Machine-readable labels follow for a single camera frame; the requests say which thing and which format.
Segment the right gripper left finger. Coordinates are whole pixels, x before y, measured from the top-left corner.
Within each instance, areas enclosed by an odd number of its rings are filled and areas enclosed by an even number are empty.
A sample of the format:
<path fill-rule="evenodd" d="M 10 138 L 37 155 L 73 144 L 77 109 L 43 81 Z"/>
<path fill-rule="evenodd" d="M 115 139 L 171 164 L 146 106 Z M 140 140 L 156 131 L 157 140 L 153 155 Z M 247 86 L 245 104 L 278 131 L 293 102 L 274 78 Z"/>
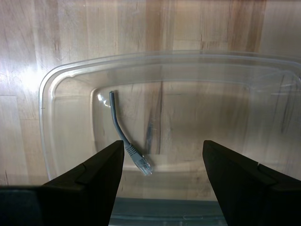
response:
<path fill-rule="evenodd" d="M 1 186 L 2 226 L 107 226 L 122 175 L 118 140 L 41 186 Z"/>

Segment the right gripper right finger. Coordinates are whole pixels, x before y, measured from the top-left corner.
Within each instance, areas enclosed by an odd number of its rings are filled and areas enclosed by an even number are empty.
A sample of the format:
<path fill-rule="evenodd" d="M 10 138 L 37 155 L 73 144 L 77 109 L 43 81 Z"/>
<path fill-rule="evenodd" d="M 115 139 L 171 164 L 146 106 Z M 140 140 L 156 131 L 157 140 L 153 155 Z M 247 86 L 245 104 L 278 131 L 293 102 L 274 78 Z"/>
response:
<path fill-rule="evenodd" d="M 301 182 L 214 141 L 203 143 L 208 179 L 229 226 L 299 226 Z"/>

